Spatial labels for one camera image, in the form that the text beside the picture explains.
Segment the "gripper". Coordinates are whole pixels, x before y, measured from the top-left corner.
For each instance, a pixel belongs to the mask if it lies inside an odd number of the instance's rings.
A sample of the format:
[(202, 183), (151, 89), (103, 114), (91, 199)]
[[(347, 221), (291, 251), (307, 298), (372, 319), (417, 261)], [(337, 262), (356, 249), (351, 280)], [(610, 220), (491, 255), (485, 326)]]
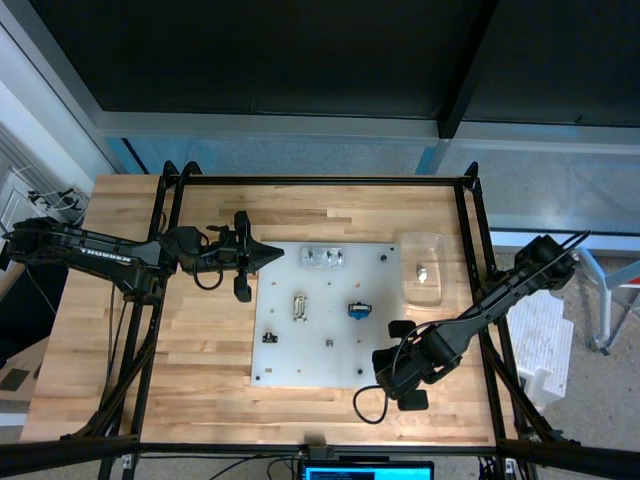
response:
[(224, 272), (235, 271), (233, 293), (241, 303), (249, 303), (252, 290), (247, 275), (256, 274), (266, 265), (284, 256), (284, 250), (250, 239), (251, 225), (246, 211), (234, 214), (234, 230), (228, 226), (208, 226), (218, 233), (218, 239), (201, 252), (201, 271), (217, 272), (218, 280), (212, 286), (201, 286), (202, 290), (213, 291), (221, 286)]
[(426, 323), (417, 325), (410, 320), (394, 320), (389, 324), (389, 334), (399, 343), (392, 348), (389, 393), (401, 412), (428, 409), (427, 394), (419, 391), (434, 370), (432, 359), (433, 340), (436, 333)]

